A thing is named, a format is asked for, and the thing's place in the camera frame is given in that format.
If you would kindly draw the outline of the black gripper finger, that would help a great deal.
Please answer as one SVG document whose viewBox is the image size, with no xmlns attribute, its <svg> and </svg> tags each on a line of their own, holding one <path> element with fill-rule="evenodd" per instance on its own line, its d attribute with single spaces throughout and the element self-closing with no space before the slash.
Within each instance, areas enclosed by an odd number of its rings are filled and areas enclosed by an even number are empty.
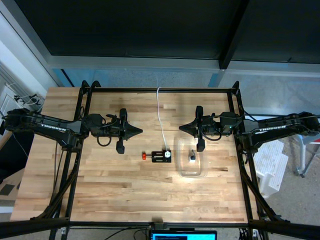
<svg viewBox="0 0 320 240">
<path fill-rule="evenodd" d="M 197 130 L 196 127 L 191 127 L 191 128 L 180 127 L 179 130 L 183 131 L 184 133 L 187 133 L 187 134 L 193 136 L 194 138 L 198 138 L 199 137 L 198 130 Z"/>
<path fill-rule="evenodd" d="M 128 121 L 125 122 L 125 129 L 126 131 L 143 131 L 142 129 L 129 124 Z"/>
<path fill-rule="evenodd" d="M 133 130 L 133 131 L 126 131 L 125 134 L 124 134 L 124 139 L 127 141 L 129 140 L 130 138 L 136 136 L 136 135 L 139 135 L 139 134 L 142 134 L 143 133 L 143 130 Z"/>
<path fill-rule="evenodd" d="M 198 127 L 198 120 L 194 119 L 192 122 L 179 126 L 180 129 L 193 129 Z"/>
</svg>

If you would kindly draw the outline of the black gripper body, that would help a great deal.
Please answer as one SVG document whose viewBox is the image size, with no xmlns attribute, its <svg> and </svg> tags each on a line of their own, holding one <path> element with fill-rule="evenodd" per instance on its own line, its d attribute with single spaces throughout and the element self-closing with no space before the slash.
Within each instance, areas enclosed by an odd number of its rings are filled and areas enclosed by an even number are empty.
<svg viewBox="0 0 320 240">
<path fill-rule="evenodd" d="M 206 147 L 205 140 L 216 142 L 221 139 L 221 132 L 219 131 L 216 122 L 214 121 L 214 115 L 204 116 L 204 110 L 202 106 L 197 106 L 195 110 L 195 119 L 198 120 L 198 138 L 196 144 L 196 151 L 203 152 Z"/>
<path fill-rule="evenodd" d="M 118 137 L 118 141 L 116 142 L 116 151 L 118 154 L 125 153 L 124 140 L 126 135 L 127 119 L 127 109 L 121 108 L 119 111 L 119 118 L 110 128 L 110 135 L 112 137 Z"/>
</svg>

